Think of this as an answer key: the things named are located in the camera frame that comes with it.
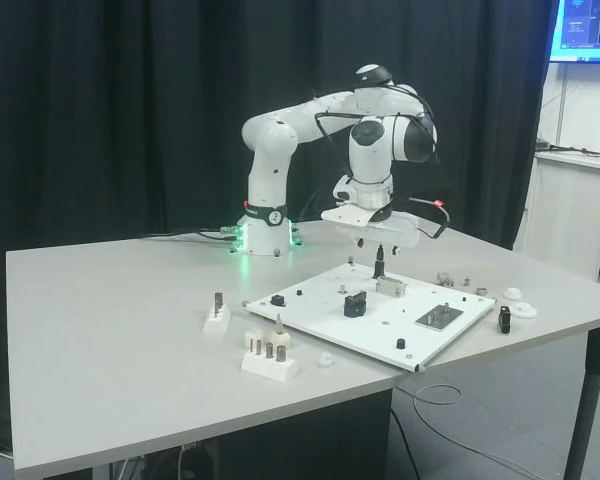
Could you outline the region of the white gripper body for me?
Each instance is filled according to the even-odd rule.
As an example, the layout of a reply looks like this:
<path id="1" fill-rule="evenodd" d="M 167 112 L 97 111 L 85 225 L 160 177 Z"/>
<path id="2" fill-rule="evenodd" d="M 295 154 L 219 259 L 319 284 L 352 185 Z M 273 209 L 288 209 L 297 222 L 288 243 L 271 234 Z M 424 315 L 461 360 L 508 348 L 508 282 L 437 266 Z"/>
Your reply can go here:
<path id="1" fill-rule="evenodd" d="M 355 229 L 352 237 L 364 243 L 376 242 L 392 247 L 413 248 L 420 240 L 420 219 L 409 213 L 394 212 L 381 222 L 370 222 L 367 226 Z"/>

